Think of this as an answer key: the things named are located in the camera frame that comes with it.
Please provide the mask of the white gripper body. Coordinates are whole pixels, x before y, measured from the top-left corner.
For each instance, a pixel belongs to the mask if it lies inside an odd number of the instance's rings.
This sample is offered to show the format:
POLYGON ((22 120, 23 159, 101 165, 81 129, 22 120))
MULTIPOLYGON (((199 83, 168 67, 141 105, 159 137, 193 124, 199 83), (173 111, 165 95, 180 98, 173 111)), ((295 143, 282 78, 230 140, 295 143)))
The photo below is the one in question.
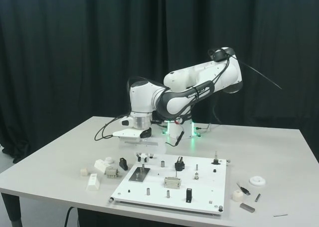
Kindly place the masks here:
POLYGON ((165 154, 166 145, 163 138, 119 138, 120 150, 132 153, 165 154))

